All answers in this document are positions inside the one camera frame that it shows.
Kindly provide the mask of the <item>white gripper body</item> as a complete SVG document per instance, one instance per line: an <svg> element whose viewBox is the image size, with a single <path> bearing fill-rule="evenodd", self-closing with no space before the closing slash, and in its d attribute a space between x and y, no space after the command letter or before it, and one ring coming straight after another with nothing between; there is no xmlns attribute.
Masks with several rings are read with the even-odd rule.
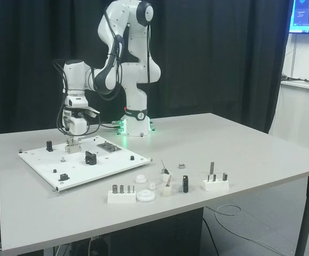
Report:
<svg viewBox="0 0 309 256"><path fill-rule="evenodd" d="M65 131L71 135L84 135L87 132L87 121L84 118L65 117Z"/></svg>

